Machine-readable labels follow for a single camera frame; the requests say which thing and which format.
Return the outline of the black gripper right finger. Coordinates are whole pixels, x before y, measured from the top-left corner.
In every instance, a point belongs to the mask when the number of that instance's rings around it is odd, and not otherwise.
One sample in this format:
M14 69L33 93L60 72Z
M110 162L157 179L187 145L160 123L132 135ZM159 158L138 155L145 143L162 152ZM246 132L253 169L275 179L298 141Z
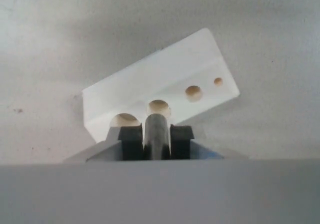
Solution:
M191 126L170 126L170 156L174 160L248 159L225 147L214 147L210 139L196 138Z

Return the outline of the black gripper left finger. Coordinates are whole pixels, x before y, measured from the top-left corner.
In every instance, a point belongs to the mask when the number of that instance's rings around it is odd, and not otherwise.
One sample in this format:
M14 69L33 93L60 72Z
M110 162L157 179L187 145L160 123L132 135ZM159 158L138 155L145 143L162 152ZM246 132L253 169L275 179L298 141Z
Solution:
M66 161L136 161L143 160L143 127L111 127L101 141Z

